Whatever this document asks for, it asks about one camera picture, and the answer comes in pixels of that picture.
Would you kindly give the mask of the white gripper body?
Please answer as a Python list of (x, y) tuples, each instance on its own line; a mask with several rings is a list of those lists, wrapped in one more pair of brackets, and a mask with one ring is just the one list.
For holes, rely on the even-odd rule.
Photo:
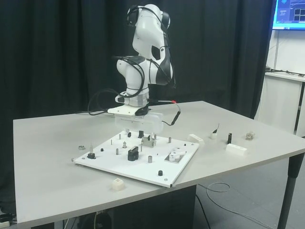
[(163, 131), (163, 114), (149, 112), (143, 116), (115, 115), (115, 125), (121, 129), (159, 134)]

